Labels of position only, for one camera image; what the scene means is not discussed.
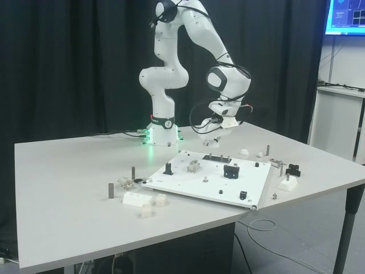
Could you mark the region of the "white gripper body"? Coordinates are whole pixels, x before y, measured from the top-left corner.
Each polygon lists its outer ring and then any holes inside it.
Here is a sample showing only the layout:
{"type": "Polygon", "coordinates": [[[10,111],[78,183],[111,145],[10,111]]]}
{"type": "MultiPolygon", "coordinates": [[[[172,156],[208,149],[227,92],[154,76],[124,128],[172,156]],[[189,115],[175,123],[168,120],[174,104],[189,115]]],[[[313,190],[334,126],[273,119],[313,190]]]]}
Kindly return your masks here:
{"type": "Polygon", "coordinates": [[[206,118],[199,125],[199,134],[220,134],[222,132],[220,118],[206,118]]]}

